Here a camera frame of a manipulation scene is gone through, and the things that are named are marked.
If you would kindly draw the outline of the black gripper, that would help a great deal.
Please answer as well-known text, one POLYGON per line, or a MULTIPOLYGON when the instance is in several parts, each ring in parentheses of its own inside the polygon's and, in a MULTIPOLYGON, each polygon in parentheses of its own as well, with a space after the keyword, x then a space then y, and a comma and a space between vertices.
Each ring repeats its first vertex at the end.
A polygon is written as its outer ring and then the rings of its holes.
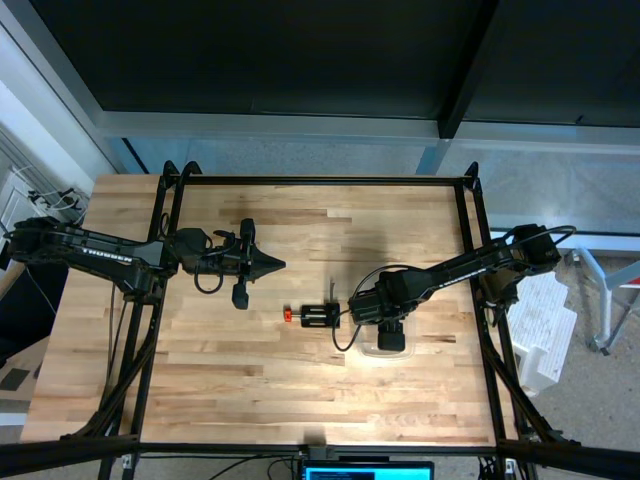
POLYGON ((391 303, 380 307, 380 320, 377 323, 377 347, 382 351, 404 351, 406 337, 403 321, 417 309, 417 302, 411 300, 400 305, 391 303))
POLYGON ((256 229, 254 220, 245 218, 240 224, 240 233, 215 231, 225 241, 201 258, 201 273, 216 275, 218 284, 213 289, 201 288, 205 295, 217 293, 227 276, 236 277, 232 289, 232 303, 238 310, 247 310, 249 295, 247 284, 286 268, 286 262, 265 254, 255 245, 256 229))

